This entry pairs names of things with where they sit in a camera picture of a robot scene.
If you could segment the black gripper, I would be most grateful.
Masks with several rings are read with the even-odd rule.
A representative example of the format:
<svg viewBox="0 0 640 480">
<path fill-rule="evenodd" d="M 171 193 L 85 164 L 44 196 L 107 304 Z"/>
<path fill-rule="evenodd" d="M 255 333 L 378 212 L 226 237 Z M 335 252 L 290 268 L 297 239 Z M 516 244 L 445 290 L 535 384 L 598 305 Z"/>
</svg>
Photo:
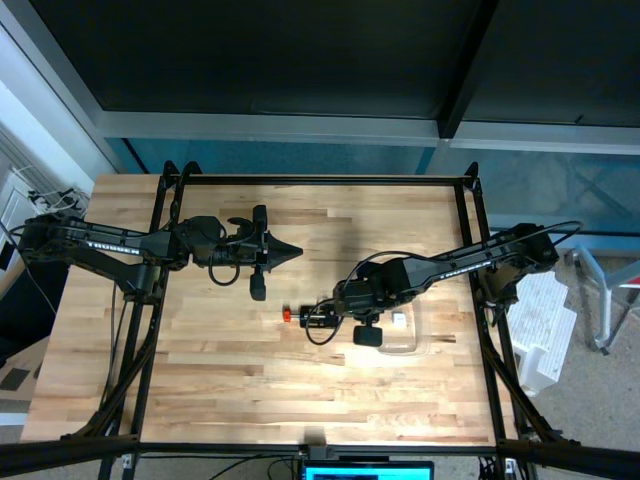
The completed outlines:
<svg viewBox="0 0 640 480">
<path fill-rule="evenodd" d="M 382 313 L 394 306 L 394 299 L 384 289 L 367 281 L 346 280 L 333 289 L 334 309 L 338 316 L 351 318 L 355 345 L 382 345 L 383 329 L 377 326 Z"/>
<path fill-rule="evenodd" d="M 239 278 L 243 266 L 251 267 L 253 273 L 249 278 L 249 292 L 253 300 L 266 299 L 266 285 L 264 272 L 267 270 L 267 209 L 265 205 L 253 208 L 251 220 L 232 217 L 230 224 L 237 226 L 235 235 L 228 236 L 224 228 L 221 237 L 214 243 L 209 256 L 209 278 L 217 286 L 228 287 Z M 278 266 L 301 257 L 301 247 L 286 243 L 269 233 L 269 271 Z M 215 266 L 230 266 L 234 269 L 234 277 L 228 281 L 221 281 L 215 277 Z"/>
</svg>

